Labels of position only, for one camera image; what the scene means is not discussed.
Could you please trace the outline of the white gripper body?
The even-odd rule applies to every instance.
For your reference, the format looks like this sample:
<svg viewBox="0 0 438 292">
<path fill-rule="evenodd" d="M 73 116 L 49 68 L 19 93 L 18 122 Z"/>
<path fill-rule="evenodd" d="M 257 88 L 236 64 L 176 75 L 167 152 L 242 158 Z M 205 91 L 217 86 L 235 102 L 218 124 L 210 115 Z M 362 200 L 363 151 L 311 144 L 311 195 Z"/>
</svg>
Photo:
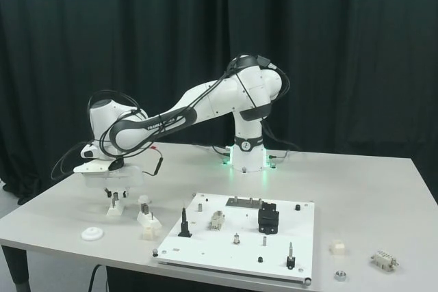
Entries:
<svg viewBox="0 0 438 292">
<path fill-rule="evenodd" d="M 144 184 L 142 170 L 136 165 L 104 172 L 82 172 L 87 187 L 91 188 L 130 188 Z"/>
</svg>

